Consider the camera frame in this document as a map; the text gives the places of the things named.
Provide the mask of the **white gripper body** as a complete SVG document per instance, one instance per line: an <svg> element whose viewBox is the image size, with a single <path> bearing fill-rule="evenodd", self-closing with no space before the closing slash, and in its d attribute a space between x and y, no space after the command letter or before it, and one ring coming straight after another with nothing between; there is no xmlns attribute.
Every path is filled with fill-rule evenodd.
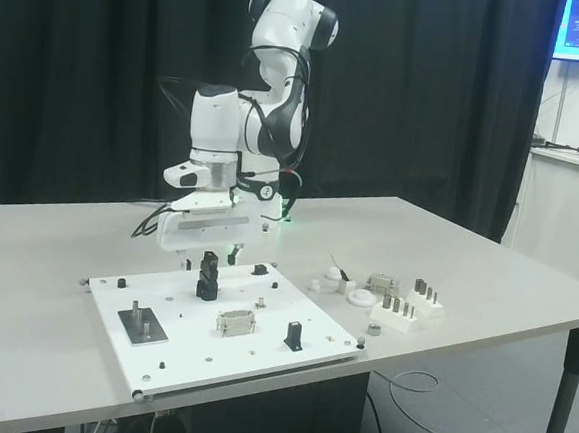
<svg viewBox="0 0 579 433"><path fill-rule="evenodd" d="M262 235L263 220L250 208L209 212L169 212L160 216L156 230L165 251L209 250L246 245Z"/></svg>

